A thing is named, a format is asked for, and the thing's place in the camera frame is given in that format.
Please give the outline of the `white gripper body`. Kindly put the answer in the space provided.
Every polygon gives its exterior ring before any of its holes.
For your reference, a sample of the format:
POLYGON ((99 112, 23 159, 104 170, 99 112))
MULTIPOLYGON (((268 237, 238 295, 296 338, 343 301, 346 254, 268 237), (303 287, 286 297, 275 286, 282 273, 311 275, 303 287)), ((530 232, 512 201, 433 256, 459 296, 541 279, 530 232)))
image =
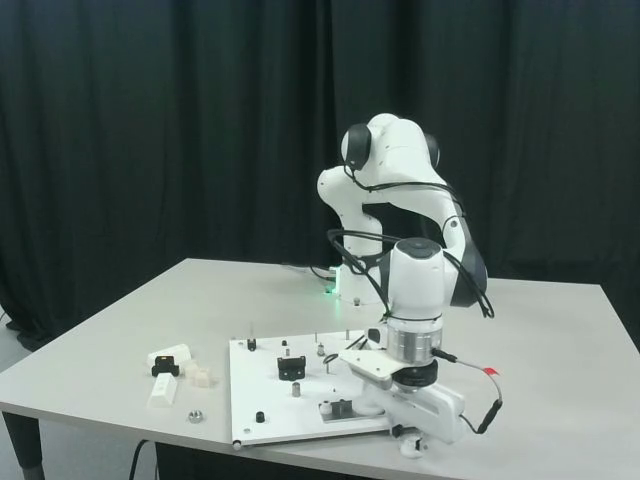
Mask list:
POLYGON ((439 384, 406 390, 393 386, 383 390, 366 383, 357 398, 357 410, 381 410, 389 430, 393 423, 415 429, 446 444, 460 440, 466 430, 460 415, 465 409, 464 397, 439 384))

